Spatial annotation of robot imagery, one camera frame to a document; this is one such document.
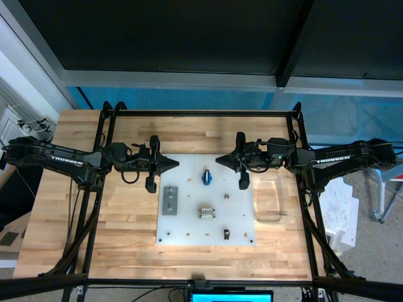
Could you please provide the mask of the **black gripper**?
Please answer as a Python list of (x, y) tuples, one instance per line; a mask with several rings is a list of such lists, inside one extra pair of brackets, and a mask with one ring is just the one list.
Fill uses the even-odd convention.
[(263, 152), (259, 149), (259, 144), (257, 142), (247, 143), (245, 134), (240, 131), (236, 135), (236, 148), (229, 154), (221, 155), (215, 160), (217, 164), (241, 174), (239, 179), (240, 190), (246, 190), (249, 187), (249, 172), (259, 174), (268, 170), (268, 160), (265, 159)]
[(160, 151), (160, 140), (157, 135), (150, 137), (149, 148), (141, 146), (142, 155), (138, 156), (135, 161), (135, 172), (137, 173), (135, 180), (132, 184), (139, 180), (141, 172), (147, 172), (149, 175), (145, 178), (145, 188), (148, 193), (155, 193), (157, 191), (157, 184), (155, 182), (155, 177), (174, 169), (179, 166), (177, 160), (171, 159), (159, 154)]

